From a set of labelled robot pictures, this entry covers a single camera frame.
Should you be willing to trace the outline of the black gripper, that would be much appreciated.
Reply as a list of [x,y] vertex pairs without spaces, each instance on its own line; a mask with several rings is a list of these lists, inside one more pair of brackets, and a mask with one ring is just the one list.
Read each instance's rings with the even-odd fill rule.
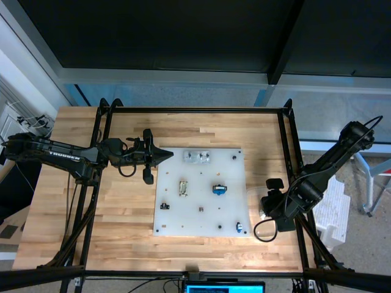
[[153,135],[151,129],[143,130],[143,140],[140,138],[127,140],[133,141],[133,147],[125,151],[123,155],[123,165],[133,166],[133,172],[129,175],[123,175],[126,178],[135,175],[137,166],[143,165],[143,180],[147,185],[153,184],[153,175],[151,167],[157,167],[160,163],[170,159],[174,156],[174,153],[161,148],[158,148],[153,144]]
[[261,207],[265,210],[263,220],[274,220],[278,231],[294,231],[294,220],[284,216],[283,208],[285,204],[285,193],[282,193],[284,188],[281,179],[268,179],[266,181],[268,189],[267,196],[261,198]]

